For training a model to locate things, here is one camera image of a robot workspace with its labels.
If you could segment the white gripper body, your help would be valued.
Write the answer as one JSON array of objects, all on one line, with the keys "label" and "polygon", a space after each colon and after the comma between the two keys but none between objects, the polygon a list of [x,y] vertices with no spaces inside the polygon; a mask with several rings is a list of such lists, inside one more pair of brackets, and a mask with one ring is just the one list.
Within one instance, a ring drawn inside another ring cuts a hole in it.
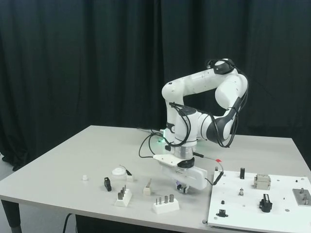
[{"label": "white gripper body", "polygon": [[191,168],[180,168],[161,165],[161,170],[164,175],[170,177],[176,182],[185,184],[197,190],[203,190],[207,186],[207,171],[193,166]]}]

